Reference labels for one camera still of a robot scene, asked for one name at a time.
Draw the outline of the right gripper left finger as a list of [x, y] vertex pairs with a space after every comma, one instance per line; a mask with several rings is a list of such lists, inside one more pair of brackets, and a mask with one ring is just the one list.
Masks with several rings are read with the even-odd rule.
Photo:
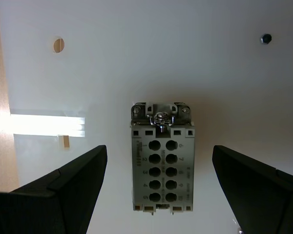
[[0, 193], [0, 234], [84, 234], [107, 165], [104, 145], [9, 193]]

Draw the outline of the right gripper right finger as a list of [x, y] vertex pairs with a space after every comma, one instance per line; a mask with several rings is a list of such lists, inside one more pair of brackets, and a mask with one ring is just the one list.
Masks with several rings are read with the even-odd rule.
[[243, 233], [293, 234], [293, 175], [220, 145], [212, 163]]

